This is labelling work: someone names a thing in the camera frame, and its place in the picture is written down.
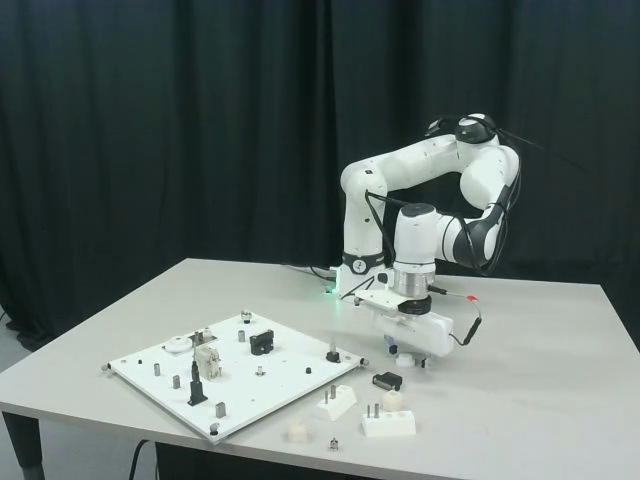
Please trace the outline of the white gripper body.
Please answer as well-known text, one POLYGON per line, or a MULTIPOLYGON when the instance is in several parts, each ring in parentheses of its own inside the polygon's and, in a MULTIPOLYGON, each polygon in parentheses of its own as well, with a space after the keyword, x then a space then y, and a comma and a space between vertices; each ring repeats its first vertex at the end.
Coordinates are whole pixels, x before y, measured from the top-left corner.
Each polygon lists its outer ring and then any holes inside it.
POLYGON ((374 315, 374 325, 389 345, 410 346, 416 352, 437 357, 449 355, 454 348, 450 337, 454 322, 433 312, 419 316, 374 315))

